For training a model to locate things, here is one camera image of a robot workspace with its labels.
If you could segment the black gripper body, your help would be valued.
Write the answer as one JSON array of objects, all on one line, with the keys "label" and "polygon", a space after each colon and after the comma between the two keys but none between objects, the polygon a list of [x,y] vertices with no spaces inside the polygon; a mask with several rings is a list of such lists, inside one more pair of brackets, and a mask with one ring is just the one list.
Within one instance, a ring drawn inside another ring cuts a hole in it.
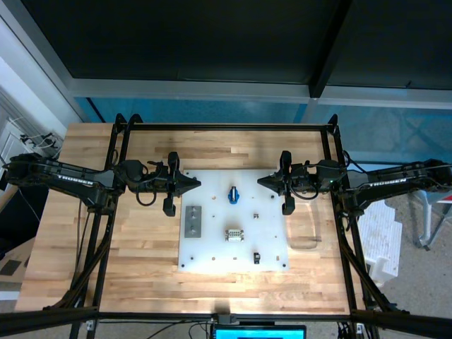
[{"label": "black gripper body", "polygon": [[292,164],[291,152],[284,150],[280,156],[282,171],[282,214],[291,215],[295,211],[295,197],[303,201],[316,198],[316,187],[311,180],[306,164]]},{"label": "black gripper body", "polygon": [[177,173],[179,171],[180,160],[177,152],[170,152],[167,159],[167,166],[162,162],[156,162],[155,173],[148,178],[145,183],[144,192],[152,193],[153,199],[149,203],[143,203],[143,206],[152,206],[157,199],[158,193],[165,193],[167,197],[163,200],[162,210],[166,216],[176,215],[176,206],[174,197],[177,196]]}]

